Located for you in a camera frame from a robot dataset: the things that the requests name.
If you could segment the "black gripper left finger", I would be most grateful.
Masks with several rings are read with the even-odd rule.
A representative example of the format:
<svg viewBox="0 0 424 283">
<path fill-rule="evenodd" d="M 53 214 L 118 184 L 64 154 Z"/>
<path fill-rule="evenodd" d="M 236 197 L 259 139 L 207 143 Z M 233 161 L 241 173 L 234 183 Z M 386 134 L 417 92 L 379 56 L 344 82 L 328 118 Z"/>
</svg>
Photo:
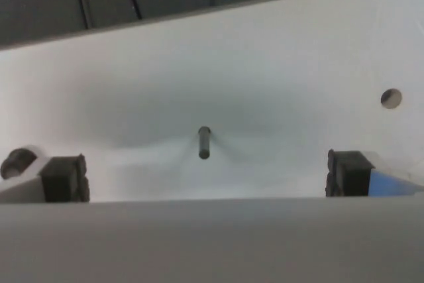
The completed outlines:
<svg viewBox="0 0 424 283">
<path fill-rule="evenodd" d="M 89 181 L 85 157 L 35 159 L 22 172 L 10 162 L 9 177 L 1 181 L 1 203 L 88 203 Z"/>
</svg>

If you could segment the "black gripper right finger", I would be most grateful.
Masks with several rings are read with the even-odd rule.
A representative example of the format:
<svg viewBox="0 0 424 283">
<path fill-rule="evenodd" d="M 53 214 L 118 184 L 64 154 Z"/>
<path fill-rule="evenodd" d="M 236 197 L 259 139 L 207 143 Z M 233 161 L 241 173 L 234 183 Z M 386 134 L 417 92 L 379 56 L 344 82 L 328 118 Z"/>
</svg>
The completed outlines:
<svg viewBox="0 0 424 283">
<path fill-rule="evenodd" d="M 392 197 L 423 193 L 423 182 L 388 168 L 372 152 L 328 151 L 327 197 Z"/>
</svg>

